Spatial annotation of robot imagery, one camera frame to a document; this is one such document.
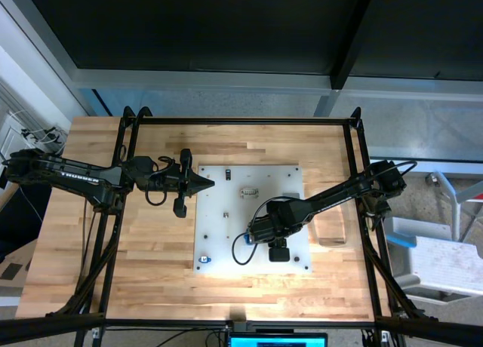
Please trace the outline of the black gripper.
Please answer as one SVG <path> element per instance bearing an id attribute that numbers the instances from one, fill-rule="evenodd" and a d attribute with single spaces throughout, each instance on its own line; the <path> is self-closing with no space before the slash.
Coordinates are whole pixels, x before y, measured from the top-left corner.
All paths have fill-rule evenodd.
<path id="1" fill-rule="evenodd" d="M 248 235 L 252 244 L 268 245 L 268 259 L 271 263 L 286 263 L 290 260 L 285 231 L 274 226 L 269 217 L 252 220 L 248 224 Z"/>
<path id="2" fill-rule="evenodd" d="M 188 193 L 197 194 L 214 186 L 214 181 L 209 178 L 202 177 L 196 173 L 189 175 L 191 166 L 191 151 L 189 149 L 182 149 L 180 152 L 180 161 L 178 163 L 172 161 L 162 177 L 163 192 L 165 194 L 169 192 L 177 193 L 177 197 L 174 199 L 173 212 L 178 218 L 186 217 L 187 207 L 184 198 Z"/>

